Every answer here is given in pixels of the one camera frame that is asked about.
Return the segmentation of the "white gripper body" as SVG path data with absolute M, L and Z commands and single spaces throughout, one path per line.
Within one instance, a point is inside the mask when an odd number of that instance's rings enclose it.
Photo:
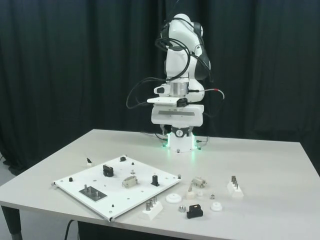
M 158 125 L 201 126 L 203 124 L 204 106 L 190 104 L 185 107 L 154 105 L 151 122 Z

